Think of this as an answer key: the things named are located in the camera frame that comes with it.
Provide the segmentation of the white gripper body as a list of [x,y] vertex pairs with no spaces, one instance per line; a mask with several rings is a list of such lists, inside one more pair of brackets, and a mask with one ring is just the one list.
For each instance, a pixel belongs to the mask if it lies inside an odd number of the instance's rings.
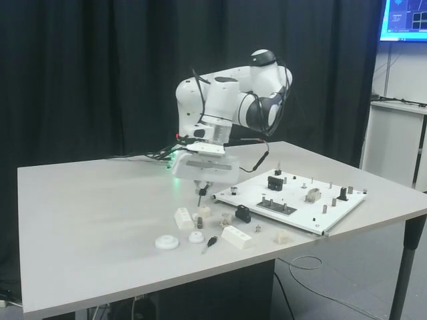
[[173,162],[172,174],[180,179],[232,184],[238,180],[239,159],[179,151]]

